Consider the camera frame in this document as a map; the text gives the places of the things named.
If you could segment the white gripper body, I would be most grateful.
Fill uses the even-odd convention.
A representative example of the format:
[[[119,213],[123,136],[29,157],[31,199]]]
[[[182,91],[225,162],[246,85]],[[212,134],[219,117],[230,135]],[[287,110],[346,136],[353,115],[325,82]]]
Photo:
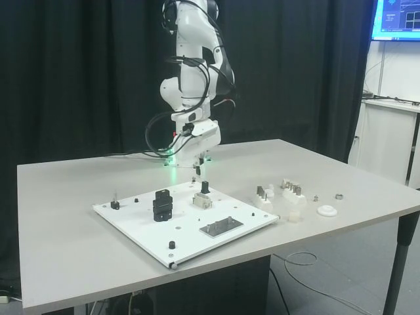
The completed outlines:
[[[221,142],[221,131],[215,127],[200,136],[179,136],[175,144],[176,166],[197,166],[206,152]]]

